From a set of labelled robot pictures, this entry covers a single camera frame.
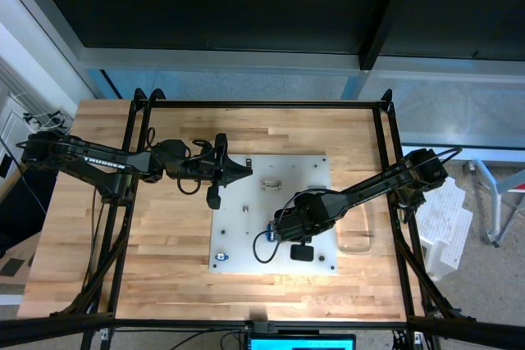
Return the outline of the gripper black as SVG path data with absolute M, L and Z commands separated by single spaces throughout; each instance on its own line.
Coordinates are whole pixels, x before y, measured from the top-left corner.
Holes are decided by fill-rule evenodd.
M 279 244 L 291 243 L 290 259 L 313 261 L 314 247 L 308 243 L 323 229 L 324 211 L 318 207 L 280 209 L 274 214 L 273 229 Z
M 180 180 L 194 180 L 198 186 L 192 192 L 187 192 L 182 188 L 180 191 L 186 195 L 193 195 L 199 191 L 203 181 L 210 181 L 206 202 L 211 209 L 218 210 L 221 205 L 219 187 L 227 187 L 238 180 L 250 177 L 252 169 L 250 166 L 243 166 L 226 157 L 227 137 L 224 133 L 216 135 L 214 146 L 204 139 L 195 139 L 192 144 L 200 147 L 201 152 L 183 161 L 180 168 Z

